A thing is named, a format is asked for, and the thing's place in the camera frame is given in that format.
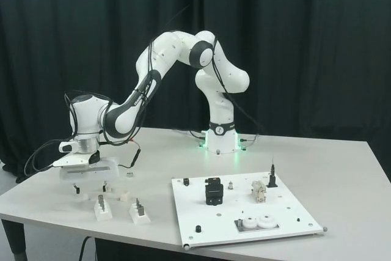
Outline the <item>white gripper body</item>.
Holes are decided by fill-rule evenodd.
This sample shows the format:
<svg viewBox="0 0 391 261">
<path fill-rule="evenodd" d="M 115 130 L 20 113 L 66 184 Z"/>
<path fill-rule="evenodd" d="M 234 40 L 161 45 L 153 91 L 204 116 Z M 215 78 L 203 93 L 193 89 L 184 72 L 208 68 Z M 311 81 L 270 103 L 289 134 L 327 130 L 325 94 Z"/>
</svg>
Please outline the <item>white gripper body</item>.
<svg viewBox="0 0 391 261">
<path fill-rule="evenodd" d="M 93 164 L 75 167 L 62 167 L 59 177 L 65 182 L 108 181 L 119 177 L 119 161 L 103 157 Z"/>
</svg>

